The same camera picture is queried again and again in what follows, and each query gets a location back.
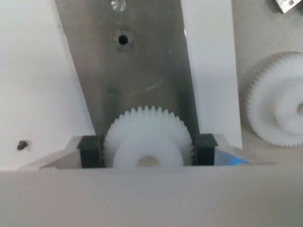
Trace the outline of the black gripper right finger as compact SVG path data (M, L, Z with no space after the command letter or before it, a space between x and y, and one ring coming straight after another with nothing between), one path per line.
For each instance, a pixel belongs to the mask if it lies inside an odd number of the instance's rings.
M223 134L203 133L193 140L195 166L250 165L251 158L242 149L229 144Z

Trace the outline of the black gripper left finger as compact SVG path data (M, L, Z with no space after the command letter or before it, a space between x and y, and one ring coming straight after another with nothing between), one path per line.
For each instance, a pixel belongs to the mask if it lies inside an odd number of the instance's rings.
M104 168L104 136L73 138L64 150L42 159L39 168L85 169Z

